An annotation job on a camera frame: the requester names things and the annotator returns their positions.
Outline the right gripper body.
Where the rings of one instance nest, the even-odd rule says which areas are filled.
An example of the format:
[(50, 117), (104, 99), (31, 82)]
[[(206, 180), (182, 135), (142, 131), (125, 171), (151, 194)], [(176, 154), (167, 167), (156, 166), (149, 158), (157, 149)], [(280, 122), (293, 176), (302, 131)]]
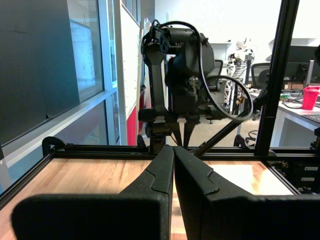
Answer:
[(183, 109), (155, 109), (147, 108), (139, 110), (138, 120), (144, 123), (152, 124), (173, 124), (177, 123), (180, 119), (185, 122), (195, 123), (196, 125), (202, 120), (211, 120), (212, 116), (207, 112), (189, 111)]

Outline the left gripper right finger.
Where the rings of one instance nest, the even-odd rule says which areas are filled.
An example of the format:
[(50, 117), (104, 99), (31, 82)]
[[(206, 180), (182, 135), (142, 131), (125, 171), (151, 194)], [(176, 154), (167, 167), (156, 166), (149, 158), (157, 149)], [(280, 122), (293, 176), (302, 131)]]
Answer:
[(317, 240), (320, 197), (253, 195), (182, 147), (175, 186), (189, 240)]

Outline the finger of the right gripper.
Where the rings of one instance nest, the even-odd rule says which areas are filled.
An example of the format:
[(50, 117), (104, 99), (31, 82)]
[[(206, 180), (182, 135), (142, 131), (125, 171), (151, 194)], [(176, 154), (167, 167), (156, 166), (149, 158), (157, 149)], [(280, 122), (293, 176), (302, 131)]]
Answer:
[(176, 144), (178, 146), (182, 146), (183, 143), (182, 143), (182, 137), (181, 137), (180, 124), (176, 121), (176, 122), (170, 122), (168, 126), (175, 137)]
[(184, 124), (184, 136), (183, 136), (183, 146), (184, 147), (188, 147), (189, 146), (189, 142), (190, 142), (190, 138), (192, 135), (192, 132), (195, 128), (196, 125), (198, 125), (200, 122), (199, 121), (187, 121)]

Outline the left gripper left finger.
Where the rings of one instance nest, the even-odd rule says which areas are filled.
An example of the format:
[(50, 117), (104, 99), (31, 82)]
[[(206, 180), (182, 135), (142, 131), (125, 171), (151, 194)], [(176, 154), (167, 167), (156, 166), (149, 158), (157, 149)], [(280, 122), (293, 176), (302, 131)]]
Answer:
[(168, 240), (174, 151), (165, 146), (118, 194), (38, 194), (19, 202), (11, 224), (19, 240)]

